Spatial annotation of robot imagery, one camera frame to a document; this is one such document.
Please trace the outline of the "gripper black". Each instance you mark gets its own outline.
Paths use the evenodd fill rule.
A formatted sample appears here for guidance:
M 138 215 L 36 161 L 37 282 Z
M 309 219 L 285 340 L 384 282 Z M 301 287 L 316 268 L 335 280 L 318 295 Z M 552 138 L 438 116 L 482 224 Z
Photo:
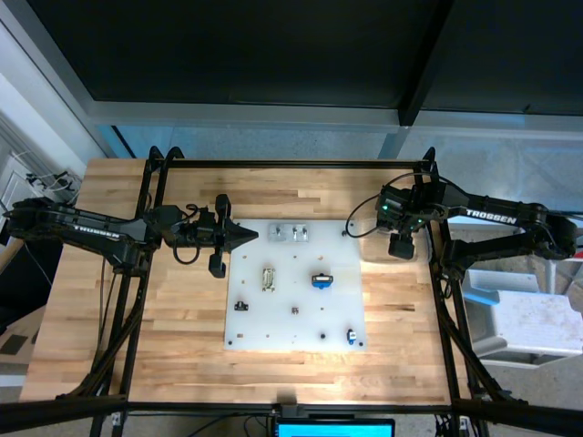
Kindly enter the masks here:
M 391 257 L 411 260 L 414 256 L 413 234 L 414 228 L 393 230 L 390 234 L 388 254 Z
M 196 220 L 195 247 L 201 249 L 213 249 L 209 258 L 209 272 L 216 279 L 224 279 L 226 276 L 226 264 L 222 260 L 223 253 L 227 250 L 229 236 L 228 226 L 232 224 L 230 219 L 231 203 L 226 194 L 219 194 L 215 199 L 215 211 L 211 212 L 207 207 L 202 208 Z M 243 227 L 239 222 L 232 224 L 232 249 L 250 243 L 259 237 L 256 230 Z

